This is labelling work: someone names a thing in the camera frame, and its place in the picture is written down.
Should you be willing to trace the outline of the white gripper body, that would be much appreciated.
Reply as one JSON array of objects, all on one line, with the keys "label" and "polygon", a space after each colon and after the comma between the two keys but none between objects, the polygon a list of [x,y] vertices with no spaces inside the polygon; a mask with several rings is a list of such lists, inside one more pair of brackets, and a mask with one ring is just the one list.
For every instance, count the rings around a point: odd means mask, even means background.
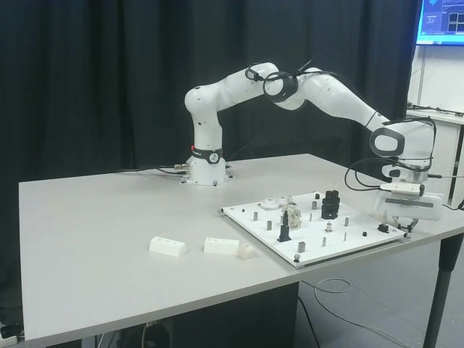
[{"label": "white gripper body", "polygon": [[382,191],[376,197],[373,211],[388,217],[438,221],[443,215],[442,195],[411,196]]}]

